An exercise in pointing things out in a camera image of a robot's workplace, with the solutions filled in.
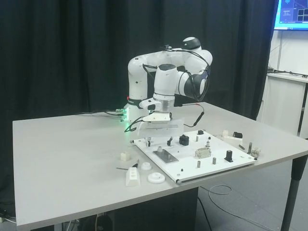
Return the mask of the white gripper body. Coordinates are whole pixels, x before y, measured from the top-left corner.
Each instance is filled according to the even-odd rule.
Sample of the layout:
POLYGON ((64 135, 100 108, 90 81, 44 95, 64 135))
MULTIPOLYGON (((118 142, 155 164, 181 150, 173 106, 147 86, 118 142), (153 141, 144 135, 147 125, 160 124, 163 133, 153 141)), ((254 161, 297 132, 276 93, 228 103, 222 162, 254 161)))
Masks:
POLYGON ((184 119, 143 118, 137 126, 139 137, 176 137, 184 132, 184 119))

